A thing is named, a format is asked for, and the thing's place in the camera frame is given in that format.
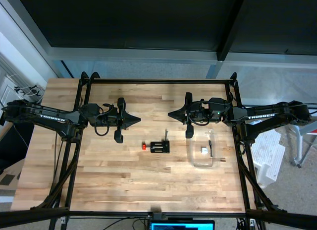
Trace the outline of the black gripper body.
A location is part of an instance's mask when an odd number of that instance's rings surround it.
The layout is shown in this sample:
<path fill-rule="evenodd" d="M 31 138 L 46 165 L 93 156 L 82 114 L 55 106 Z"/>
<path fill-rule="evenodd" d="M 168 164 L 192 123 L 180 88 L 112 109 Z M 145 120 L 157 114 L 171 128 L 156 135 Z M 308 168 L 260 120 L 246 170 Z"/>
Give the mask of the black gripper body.
<path fill-rule="evenodd" d="M 108 121 L 110 126 L 116 126 L 117 130 L 114 132 L 114 139 L 117 143 L 123 143 L 123 135 L 121 131 L 123 129 L 124 114 L 125 114 L 126 102 L 124 98 L 117 100 L 117 108 L 113 108 L 108 115 Z"/>
<path fill-rule="evenodd" d="M 202 101 L 193 102 L 193 95 L 187 92 L 185 95 L 186 138 L 194 135 L 193 124 L 197 126 L 207 125 L 207 109 L 202 106 Z"/>

